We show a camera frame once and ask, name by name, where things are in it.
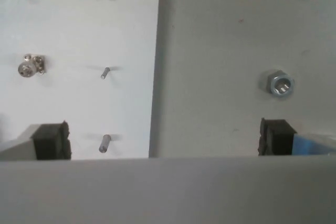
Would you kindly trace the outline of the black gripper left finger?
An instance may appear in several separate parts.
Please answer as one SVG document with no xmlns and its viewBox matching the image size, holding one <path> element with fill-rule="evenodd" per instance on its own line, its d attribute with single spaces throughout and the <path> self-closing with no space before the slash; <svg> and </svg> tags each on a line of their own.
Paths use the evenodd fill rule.
<svg viewBox="0 0 336 224">
<path fill-rule="evenodd" d="M 2 161 L 70 160 L 69 125 L 31 124 L 16 139 L 1 143 Z"/>
</svg>

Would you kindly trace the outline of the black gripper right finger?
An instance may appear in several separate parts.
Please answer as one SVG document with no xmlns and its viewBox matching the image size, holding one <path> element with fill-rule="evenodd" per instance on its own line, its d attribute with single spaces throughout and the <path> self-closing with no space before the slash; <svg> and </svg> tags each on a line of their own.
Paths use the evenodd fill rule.
<svg viewBox="0 0 336 224">
<path fill-rule="evenodd" d="M 298 133 L 286 120 L 261 119 L 259 156 L 335 155 L 335 138 Z"/>
</svg>

